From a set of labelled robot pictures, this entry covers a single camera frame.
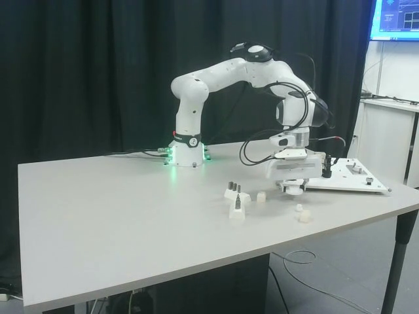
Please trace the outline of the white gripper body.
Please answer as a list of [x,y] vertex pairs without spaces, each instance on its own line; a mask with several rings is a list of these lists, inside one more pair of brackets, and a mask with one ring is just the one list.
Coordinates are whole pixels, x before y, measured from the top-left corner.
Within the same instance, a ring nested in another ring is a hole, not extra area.
[[271,181],[286,181],[318,178],[322,174],[319,156],[308,156],[303,160],[271,160],[266,168],[266,178]]

